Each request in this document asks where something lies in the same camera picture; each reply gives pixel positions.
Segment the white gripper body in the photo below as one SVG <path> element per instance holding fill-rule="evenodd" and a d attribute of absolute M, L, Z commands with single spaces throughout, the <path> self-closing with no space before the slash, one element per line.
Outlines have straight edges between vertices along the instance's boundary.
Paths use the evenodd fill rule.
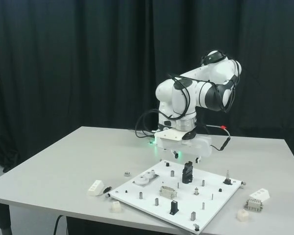
<path fill-rule="evenodd" d="M 180 154 L 188 154 L 196 157 L 209 157 L 212 153 L 212 139 L 210 136 L 195 136 L 191 140 L 168 140 L 157 137 L 156 145 L 165 150 L 179 151 Z"/>

